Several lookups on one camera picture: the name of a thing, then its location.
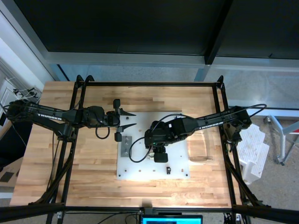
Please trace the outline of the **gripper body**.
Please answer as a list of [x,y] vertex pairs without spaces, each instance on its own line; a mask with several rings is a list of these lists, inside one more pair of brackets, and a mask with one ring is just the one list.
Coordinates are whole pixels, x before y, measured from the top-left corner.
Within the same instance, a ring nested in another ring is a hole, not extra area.
[[115,99],[113,101],[113,109],[114,111],[107,112],[107,126],[108,127],[115,127],[116,132],[114,134],[114,140],[116,142],[121,142],[122,136],[121,133],[118,131],[120,126],[120,99]]
[[156,163],[167,163],[168,154],[166,153],[165,147],[155,147],[154,152],[154,162]]

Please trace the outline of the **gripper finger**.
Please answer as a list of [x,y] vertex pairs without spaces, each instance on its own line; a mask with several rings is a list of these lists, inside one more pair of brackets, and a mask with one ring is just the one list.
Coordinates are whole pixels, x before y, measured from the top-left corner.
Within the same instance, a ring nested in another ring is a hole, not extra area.
[[128,124],[128,125],[123,125],[123,126],[118,126],[118,127],[117,127],[117,132],[118,132],[118,133],[122,133],[122,132],[124,132],[124,130],[125,130],[126,128],[132,127],[132,126],[134,126],[134,125],[136,125],[136,123],[134,123],[134,124]]
[[122,108],[119,109],[119,114],[120,114],[120,116],[128,116],[128,117],[129,116],[136,116],[135,114],[124,111]]

